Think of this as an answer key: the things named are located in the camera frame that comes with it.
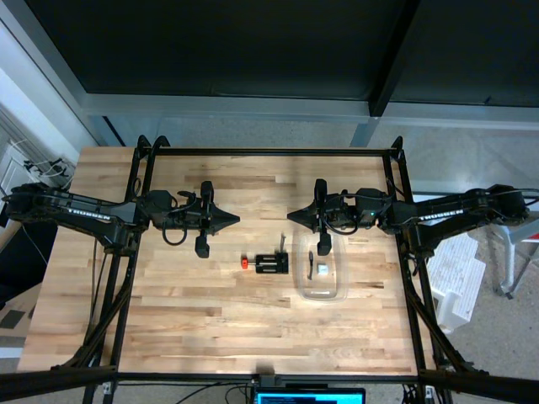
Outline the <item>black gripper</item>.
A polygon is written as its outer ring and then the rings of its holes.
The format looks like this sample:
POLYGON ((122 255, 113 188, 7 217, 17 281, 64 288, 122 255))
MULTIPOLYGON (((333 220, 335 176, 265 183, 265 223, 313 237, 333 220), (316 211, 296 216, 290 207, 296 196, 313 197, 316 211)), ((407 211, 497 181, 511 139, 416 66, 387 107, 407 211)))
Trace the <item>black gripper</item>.
POLYGON ((332 249, 329 231, 340 236, 351 236, 357 232, 355 213, 345 199, 346 193, 329 194, 324 179, 317 179, 314 187, 314 202, 309 206, 287 214, 287 219, 319 234, 318 256, 328 256, 332 249))
POLYGON ((180 191, 179 194, 186 196, 188 202, 172 212, 172 223, 174 230, 183 231, 183 236, 178 242, 170 242, 170 245, 177 247, 183 244, 187 238, 188 230, 197 230, 200 234, 195 239, 195 253, 199 258, 208 258, 210 246, 207 237, 239 223, 240 217, 220 209, 216 203, 213 203, 214 188, 211 181, 201 183, 199 197, 187 191, 180 191), (213 230, 211 229, 212 218, 215 219, 213 230))

